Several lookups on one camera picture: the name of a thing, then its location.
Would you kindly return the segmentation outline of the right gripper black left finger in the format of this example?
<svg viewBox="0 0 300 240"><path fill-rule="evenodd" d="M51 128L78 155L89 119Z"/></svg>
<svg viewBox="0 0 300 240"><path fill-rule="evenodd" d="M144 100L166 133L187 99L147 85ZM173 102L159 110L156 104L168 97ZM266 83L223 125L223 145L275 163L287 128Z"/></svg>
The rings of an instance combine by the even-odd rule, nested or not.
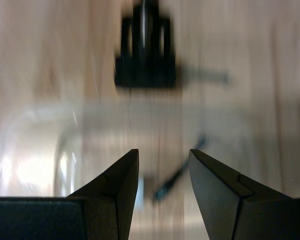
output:
<svg viewBox="0 0 300 240"><path fill-rule="evenodd" d="M139 150L131 149L67 198L79 200L88 240L127 240L139 180Z"/></svg>

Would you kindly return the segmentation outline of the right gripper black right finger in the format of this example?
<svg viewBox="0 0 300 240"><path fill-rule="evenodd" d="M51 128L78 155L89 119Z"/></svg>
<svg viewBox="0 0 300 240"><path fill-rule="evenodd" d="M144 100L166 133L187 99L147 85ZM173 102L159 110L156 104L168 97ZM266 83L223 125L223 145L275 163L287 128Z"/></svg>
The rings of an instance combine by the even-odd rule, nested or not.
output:
<svg viewBox="0 0 300 240"><path fill-rule="evenodd" d="M195 198L211 240L300 240L300 198L289 197L197 149L189 151Z"/></svg>

